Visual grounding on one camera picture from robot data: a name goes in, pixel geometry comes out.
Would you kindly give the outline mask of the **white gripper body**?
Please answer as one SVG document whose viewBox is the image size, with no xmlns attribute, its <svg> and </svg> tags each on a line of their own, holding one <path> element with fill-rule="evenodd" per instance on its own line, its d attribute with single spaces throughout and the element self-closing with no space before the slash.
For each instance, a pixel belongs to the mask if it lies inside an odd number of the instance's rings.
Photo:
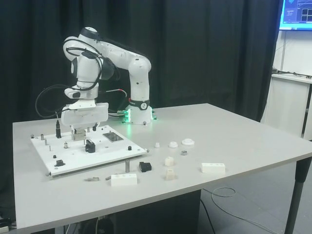
<svg viewBox="0 0 312 234">
<path fill-rule="evenodd" d="M 88 125 L 108 120 L 108 103 L 76 102 L 66 105 L 61 114 L 65 126 Z"/>
</svg>

